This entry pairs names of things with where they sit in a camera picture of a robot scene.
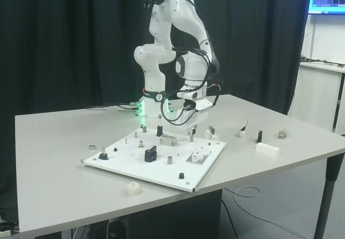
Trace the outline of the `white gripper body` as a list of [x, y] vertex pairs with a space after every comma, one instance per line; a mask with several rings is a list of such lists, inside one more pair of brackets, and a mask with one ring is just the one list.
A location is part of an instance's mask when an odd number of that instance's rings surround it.
[[209, 109], [203, 111], [183, 110], [179, 109], [176, 112], [175, 125], [182, 130], [190, 130], [193, 125], [199, 125], [208, 118]]

